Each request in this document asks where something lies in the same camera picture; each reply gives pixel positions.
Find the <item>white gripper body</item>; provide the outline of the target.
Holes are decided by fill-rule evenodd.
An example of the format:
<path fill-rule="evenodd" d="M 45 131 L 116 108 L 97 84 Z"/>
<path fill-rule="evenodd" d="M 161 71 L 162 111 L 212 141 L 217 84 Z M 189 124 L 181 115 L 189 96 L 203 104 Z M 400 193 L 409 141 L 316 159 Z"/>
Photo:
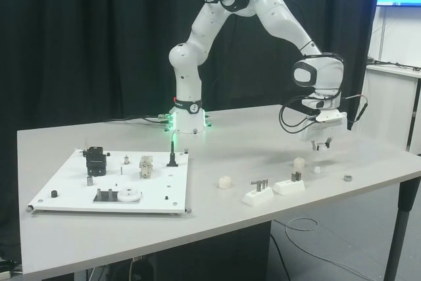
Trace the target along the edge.
<path fill-rule="evenodd" d="M 314 118 L 307 118 L 304 130 L 299 132 L 302 141 L 325 143 L 328 138 L 333 138 L 347 129 L 347 113 L 339 111 L 321 111 Z"/>

